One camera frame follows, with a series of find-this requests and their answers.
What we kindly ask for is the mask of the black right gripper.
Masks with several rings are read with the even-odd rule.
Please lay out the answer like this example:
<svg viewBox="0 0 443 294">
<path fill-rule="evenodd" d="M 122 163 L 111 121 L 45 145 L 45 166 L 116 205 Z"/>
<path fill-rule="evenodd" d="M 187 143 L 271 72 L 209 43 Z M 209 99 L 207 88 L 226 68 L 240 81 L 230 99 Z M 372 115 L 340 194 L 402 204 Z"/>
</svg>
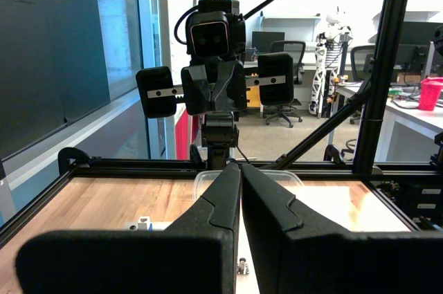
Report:
<svg viewBox="0 0 443 294">
<path fill-rule="evenodd" d="M 265 106 L 289 104 L 293 100 L 293 58 L 285 52 L 258 57 L 255 75 L 248 75 L 240 60 L 184 67 L 181 84 L 175 85 L 166 66 L 143 69 L 136 74 L 143 113 L 165 118 L 184 103 L 190 115 L 243 111 L 246 90 L 257 86 Z"/>
</svg>

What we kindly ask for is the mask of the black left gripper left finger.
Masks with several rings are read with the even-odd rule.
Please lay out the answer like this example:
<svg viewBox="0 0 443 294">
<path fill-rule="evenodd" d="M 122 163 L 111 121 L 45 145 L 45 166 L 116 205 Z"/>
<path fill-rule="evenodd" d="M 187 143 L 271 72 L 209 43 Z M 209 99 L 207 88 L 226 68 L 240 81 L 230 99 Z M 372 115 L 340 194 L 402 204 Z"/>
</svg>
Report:
<svg viewBox="0 0 443 294">
<path fill-rule="evenodd" d="M 162 231 L 58 230 L 28 240 L 24 293 L 234 293 L 242 173 L 231 163 Z"/>
</svg>

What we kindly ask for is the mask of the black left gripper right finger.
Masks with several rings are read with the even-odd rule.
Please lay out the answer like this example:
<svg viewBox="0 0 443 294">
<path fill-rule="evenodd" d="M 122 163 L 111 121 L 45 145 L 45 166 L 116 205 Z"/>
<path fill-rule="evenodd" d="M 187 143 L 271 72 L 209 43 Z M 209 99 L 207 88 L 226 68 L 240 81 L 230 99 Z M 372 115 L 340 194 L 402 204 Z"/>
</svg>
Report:
<svg viewBox="0 0 443 294">
<path fill-rule="evenodd" d="M 252 165 L 242 212 L 261 293 L 441 293 L 439 232 L 352 232 Z"/>
</svg>

